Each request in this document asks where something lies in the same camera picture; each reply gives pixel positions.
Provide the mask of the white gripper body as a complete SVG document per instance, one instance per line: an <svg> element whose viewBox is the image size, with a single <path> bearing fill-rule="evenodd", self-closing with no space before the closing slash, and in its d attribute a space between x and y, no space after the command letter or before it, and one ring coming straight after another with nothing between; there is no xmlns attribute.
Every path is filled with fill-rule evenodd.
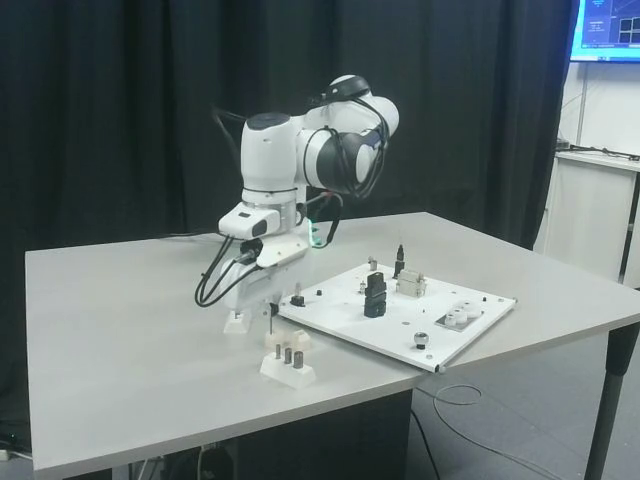
<svg viewBox="0 0 640 480"><path fill-rule="evenodd" d="M263 304L277 304L288 288L287 267L258 269L240 279L256 266L255 262L235 263L227 260L221 272L224 277L218 285L220 301L231 311L245 312L264 310Z"/></svg>

